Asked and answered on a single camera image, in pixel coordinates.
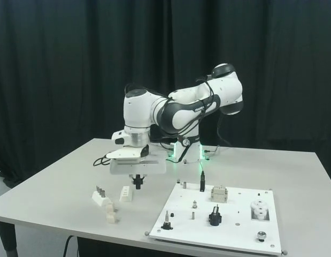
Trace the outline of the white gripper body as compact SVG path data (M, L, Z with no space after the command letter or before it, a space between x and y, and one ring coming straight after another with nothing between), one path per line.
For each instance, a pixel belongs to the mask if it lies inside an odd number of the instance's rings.
M113 159L110 162L112 175L153 175L166 172L165 159Z

